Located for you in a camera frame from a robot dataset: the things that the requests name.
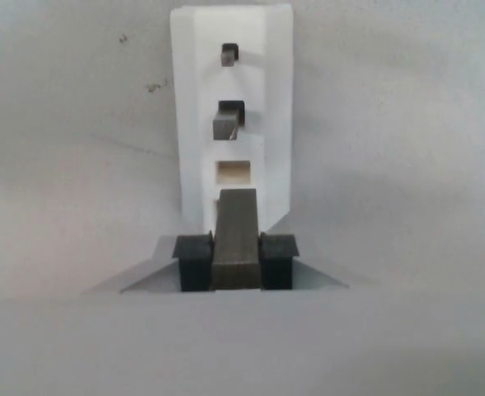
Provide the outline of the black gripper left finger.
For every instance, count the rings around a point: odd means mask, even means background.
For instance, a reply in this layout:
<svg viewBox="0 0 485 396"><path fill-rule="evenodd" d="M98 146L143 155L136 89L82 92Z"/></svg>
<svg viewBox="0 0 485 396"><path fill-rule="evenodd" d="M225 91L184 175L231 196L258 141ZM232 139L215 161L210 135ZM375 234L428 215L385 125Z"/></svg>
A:
<svg viewBox="0 0 485 396"><path fill-rule="evenodd" d="M120 292L208 292L214 242L211 234L163 236L151 259L136 266Z"/></svg>

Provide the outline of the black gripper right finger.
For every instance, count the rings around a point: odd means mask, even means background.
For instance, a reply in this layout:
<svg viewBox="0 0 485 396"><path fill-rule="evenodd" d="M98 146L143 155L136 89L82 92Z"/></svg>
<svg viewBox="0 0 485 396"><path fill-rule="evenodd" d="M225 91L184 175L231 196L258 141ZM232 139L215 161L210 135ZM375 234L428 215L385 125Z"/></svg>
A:
<svg viewBox="0 0 485 396"><path fill-rule="evenodd" d="M260 265L263 290L348 289L349 285L299 260L293 234L260 235Z"/></svg>

